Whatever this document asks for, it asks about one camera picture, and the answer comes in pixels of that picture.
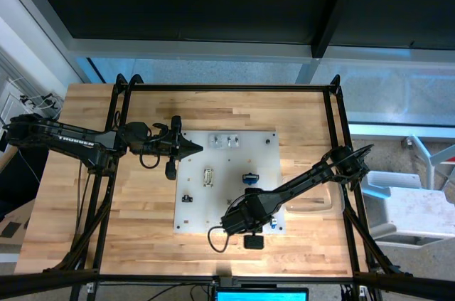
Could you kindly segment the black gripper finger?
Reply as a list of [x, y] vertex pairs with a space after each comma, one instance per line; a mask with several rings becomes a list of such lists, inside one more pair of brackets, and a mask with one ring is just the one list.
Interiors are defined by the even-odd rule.
[[191, 155], [197, 154], [199, 152], [202, 152], [203, 148], [183, 148], [180, 150], [180, 161], [185, 159], [186, 157], [189, 157]]
[[196, 144], [188, 139], [186, 139], [184, 136], [180, 136], [180, 145], [182, 148], [187, 148], [187, 149], [202, 149], [203, 147], [199, 144]]

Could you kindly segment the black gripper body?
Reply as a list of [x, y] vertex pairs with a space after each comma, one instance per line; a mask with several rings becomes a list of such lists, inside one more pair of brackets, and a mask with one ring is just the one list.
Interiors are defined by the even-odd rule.
[[246, 208], [233, 208], [228, 211], [222, 217], [222, 227], [229, 237], [243, 234], [244, 249], [261, 250], [264, 248], [264, 237], [258, 235], [262, 232], [262, 224]]
[[171, 126], [167, 135], [159, 142], [158, 153], [161, 156], [168, 157], [165, 167], [165, 175], [168, 180], [176, 180], [177, 170], [176, 161], [180, 148], [182, 122], [179, 115], [171, 118]]

